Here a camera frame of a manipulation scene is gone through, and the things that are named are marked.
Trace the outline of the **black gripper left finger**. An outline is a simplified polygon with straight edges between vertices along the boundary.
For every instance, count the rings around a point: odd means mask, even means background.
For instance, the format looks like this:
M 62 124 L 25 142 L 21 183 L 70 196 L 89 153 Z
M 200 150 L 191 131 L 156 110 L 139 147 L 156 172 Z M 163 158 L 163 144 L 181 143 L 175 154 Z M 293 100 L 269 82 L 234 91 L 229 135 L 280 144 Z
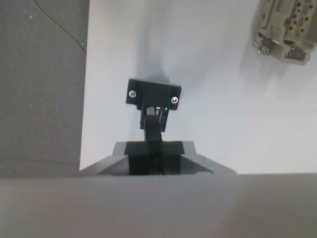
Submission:
M 111 155 L 82 169 L 79 176 L 144 175 L 148 168 L 144 142 L 117 142 Z

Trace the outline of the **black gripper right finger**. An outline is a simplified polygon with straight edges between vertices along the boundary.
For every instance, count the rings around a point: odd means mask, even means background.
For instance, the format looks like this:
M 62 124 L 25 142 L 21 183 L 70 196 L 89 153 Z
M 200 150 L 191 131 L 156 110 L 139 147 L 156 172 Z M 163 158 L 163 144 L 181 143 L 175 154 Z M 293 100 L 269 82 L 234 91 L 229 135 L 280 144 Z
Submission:
M 193 141 L 165 141 L 162 168 L 166 175 L 236 175 L 236 171 L 197 153 Z

